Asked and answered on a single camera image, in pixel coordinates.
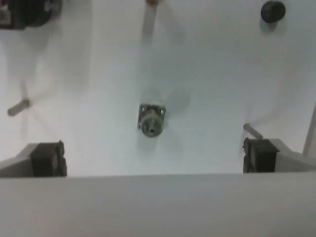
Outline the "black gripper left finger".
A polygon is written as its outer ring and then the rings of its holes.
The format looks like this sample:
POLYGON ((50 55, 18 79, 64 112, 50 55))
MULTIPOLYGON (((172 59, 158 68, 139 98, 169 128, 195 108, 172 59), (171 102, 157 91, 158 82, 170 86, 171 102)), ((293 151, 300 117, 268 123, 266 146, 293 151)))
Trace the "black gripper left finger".
POLYGON ((30 143, 20 153, 0 162, 1 178, 67 177, 64 143, 30 143))

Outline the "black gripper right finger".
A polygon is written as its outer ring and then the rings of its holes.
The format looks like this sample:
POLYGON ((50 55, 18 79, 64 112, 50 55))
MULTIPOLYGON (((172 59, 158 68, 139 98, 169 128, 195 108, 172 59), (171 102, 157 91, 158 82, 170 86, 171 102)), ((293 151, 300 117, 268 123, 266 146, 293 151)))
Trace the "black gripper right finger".
POLYGON ((280 139, 243 142, 243 173, 315 172, 316 160, 292 151, 280 139))

